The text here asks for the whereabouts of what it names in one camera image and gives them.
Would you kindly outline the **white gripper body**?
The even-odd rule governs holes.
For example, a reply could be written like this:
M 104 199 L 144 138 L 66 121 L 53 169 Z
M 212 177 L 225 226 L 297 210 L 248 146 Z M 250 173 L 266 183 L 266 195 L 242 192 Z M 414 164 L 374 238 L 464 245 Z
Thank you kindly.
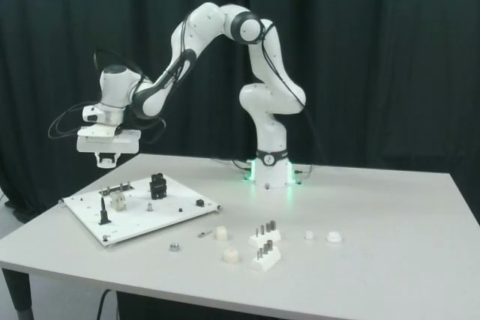
M 139 151 L 141 132 L 116 128 L 82 128 L 77 132 L 76 149 L 83 153 L 135 154 Z

